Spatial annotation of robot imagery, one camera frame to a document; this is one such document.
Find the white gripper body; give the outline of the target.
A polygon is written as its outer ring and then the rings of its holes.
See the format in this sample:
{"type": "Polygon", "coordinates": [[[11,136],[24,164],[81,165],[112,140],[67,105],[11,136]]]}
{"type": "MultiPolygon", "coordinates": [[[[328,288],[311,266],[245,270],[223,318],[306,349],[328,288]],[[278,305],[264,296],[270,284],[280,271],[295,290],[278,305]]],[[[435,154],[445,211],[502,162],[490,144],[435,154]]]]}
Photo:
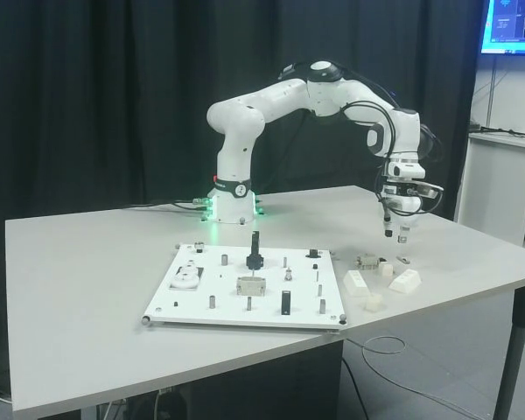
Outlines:
{"type": "Polygon", "coordinates": [[[422,200],[418,197],[391,195],[387,197],[392,221],[399,227],[412,228],[416,225],[422,200]]]}

